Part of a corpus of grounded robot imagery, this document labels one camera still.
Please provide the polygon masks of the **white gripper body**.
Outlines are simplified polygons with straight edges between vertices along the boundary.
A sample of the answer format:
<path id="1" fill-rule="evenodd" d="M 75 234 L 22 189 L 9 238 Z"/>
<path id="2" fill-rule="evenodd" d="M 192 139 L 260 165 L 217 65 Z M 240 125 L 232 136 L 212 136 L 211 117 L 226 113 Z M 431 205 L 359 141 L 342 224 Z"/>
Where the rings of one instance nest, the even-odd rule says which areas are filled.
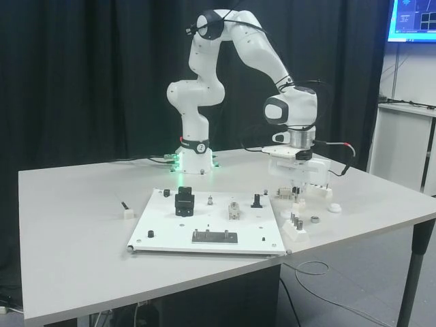
<path id="1" fill-rule="evenodd" d="M 308 161 L 296 161 L 271 157 L 268 161 L 268 172 L 288 180 L 292 186 L 302 187 L 305 184 L 327 186 L 330 182 L 329 170 L 331 160 L 313 158 Z"/>

